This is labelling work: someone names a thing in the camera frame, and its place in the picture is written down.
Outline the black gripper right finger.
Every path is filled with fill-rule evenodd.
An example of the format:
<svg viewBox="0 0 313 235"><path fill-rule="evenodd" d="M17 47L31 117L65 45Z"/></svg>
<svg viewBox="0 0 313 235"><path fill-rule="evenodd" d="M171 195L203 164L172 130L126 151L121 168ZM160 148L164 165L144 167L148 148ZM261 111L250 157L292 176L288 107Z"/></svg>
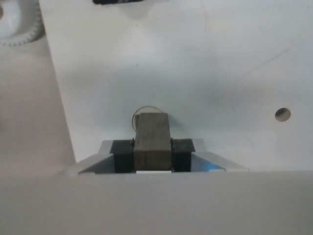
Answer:
<svg viewBox="0 0 313 235"><path fill-rule="evenodd" d="M171 139L173 172L247 172L249 169L206 149L202 139Z"/></svg>

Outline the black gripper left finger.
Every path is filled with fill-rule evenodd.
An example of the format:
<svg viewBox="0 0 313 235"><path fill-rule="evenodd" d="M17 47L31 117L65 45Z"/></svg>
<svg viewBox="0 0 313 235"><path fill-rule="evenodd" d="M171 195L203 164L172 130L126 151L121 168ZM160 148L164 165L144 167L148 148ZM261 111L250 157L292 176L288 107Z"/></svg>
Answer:
<svg viewBox="0 0 313 235"><path fill-rule="evenodd" d="M134 139L103 141L98 153L71 165L60 174L134 173Z"/></svg>

